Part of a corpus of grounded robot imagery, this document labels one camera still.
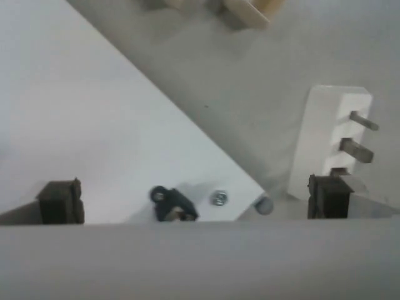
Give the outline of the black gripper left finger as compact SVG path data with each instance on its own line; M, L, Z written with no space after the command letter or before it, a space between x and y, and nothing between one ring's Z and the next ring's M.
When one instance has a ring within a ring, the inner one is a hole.
M49 181L33 202L1 213L2 225L84 224L85 211L78 178Z

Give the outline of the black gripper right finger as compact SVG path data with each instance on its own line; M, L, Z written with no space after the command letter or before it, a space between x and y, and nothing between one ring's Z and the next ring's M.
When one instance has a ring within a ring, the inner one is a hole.
M310 175L308 219L383 219L399 216L399 209L368 191L352 175Z

